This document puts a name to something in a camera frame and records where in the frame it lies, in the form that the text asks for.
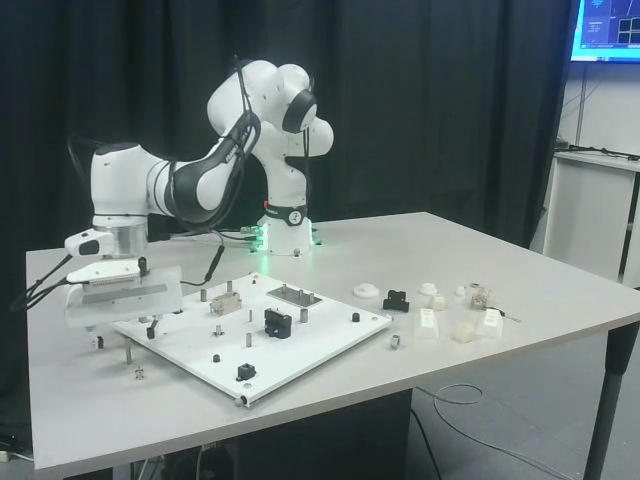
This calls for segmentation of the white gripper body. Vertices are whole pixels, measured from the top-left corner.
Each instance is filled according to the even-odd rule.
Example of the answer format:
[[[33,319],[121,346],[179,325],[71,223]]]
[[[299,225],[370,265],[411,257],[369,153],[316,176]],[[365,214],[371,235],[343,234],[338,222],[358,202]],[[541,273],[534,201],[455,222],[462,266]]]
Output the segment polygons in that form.
[[[145,276],[70,285],[63,317],[70,327],[95,327],[181,309],[181,268],[156,268]]]

